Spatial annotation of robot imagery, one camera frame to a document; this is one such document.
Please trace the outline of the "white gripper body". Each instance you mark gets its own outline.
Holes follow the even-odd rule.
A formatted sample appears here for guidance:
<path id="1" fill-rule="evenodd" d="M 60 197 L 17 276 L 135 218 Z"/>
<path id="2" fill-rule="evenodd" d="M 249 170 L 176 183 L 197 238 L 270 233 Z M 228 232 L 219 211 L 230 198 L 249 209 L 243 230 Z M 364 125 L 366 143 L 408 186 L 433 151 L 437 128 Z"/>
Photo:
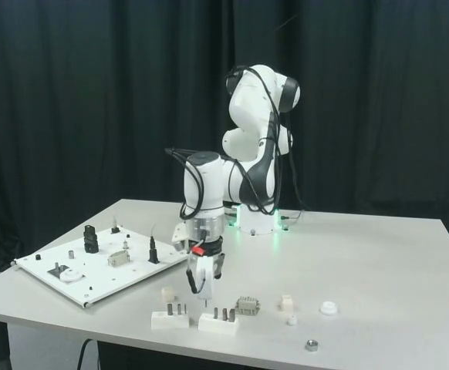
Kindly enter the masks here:
<path id="1" fill-rule="evenodd" d="M 213 257 L 196 257 L 187 267 L 187 279 L 192 288 L 212 287 L 214 279 Z"/>

